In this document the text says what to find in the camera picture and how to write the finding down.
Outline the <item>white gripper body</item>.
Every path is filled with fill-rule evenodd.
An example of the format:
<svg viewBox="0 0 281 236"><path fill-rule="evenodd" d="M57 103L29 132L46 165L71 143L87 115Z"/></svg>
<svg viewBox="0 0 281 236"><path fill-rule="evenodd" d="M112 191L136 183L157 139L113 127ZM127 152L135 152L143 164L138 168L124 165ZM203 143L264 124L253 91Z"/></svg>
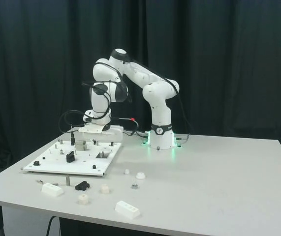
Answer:
<svg viewBox="0 0 281 236"><path fill-rule="evenodd" d="M104 128L105 125L87 124L81 127L81 133L85 139L98 142L119 143L123 140L124 128L122 126L110 125L106 131L103 131Z"/></svg>

